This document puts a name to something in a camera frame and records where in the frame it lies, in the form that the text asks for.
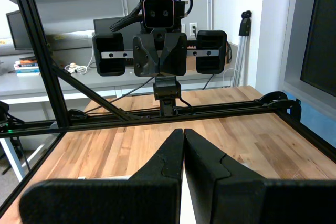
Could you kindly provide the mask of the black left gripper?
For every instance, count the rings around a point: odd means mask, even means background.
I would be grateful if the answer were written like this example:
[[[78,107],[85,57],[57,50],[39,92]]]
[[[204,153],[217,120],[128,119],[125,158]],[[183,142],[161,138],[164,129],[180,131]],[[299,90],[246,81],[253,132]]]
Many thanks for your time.
[[[127,59],[134,61],[138,77],[183,76],[187,58],[196,58],[196,71],[200,74],[219,74],[224,71],[227,35],[222,30],[200,30],[195,41],[184,33],[157,30],[137,34],[132,47],[124,48],[121,33],[96,34],[93,37],[97,72],[101,76],[121,76]]]

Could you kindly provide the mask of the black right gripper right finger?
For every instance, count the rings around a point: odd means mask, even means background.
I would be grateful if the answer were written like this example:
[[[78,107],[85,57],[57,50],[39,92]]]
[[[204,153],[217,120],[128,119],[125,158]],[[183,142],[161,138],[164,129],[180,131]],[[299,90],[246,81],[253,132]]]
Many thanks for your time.
[[[192,129],[185,171],[197,223],[334,223],[334,180],[267,179]]]

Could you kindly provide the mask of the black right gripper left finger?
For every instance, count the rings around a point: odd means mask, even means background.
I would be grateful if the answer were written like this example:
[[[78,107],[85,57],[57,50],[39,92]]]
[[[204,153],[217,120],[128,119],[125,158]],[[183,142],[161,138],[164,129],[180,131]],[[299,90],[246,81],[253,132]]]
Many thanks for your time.
[[[179,223],[184,132],[174,130],[129,179],[51,179],[19,201],[22,223]]]

